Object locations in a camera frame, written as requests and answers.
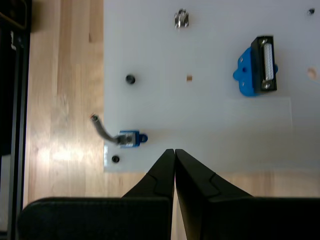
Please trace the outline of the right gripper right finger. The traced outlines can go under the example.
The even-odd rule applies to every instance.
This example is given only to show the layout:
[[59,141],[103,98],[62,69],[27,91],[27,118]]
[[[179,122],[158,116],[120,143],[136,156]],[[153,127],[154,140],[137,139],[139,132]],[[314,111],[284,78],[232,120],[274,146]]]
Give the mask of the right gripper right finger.
[[255,197],[182,149],[175,182],[189,240],[317,240],[320,200]]

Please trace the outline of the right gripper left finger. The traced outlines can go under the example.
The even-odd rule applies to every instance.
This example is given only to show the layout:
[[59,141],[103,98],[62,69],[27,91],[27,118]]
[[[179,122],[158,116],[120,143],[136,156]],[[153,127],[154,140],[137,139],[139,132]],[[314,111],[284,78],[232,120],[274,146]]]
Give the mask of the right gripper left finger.
[[21,240],[169,240],[175,152],[167,149],[120,198],[50,197],[30,203],[17,220]]

